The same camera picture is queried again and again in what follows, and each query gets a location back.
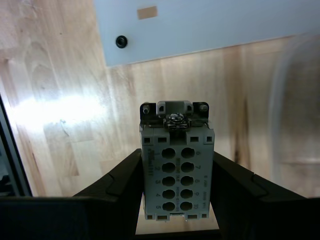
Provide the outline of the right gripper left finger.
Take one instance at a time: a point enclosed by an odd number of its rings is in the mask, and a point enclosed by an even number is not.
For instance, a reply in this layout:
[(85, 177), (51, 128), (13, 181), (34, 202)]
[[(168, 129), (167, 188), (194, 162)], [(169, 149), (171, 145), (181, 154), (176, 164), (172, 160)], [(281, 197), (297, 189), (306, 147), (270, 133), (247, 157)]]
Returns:
[(136, 149), (72, 197), (4, 197), (2, 240), (131, 240), (144, 188)]

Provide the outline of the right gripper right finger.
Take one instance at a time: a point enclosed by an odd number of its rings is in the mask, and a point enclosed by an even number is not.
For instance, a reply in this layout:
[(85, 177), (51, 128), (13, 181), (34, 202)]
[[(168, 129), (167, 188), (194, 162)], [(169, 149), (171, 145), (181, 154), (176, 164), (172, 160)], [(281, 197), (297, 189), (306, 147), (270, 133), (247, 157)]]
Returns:
[(318, 240), (320, 199), (306, 198), (213, 155), (211, 205), (225, 240)]

